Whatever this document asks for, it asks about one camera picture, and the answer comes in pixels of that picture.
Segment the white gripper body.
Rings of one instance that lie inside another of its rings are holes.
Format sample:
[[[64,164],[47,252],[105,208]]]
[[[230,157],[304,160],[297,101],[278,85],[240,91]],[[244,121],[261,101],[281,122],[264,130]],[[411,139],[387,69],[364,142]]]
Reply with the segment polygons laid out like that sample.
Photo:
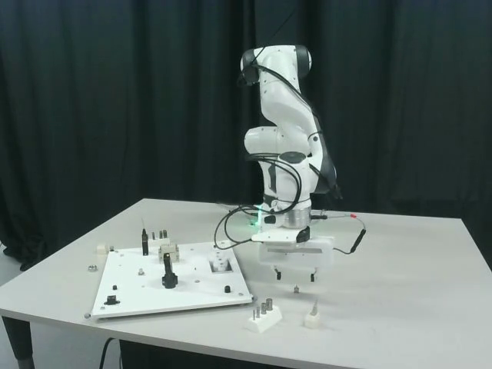
[[[328,268],[334,259],[334,238],[316,236],[300,246],[260,244],[258,260],[276,268]]]

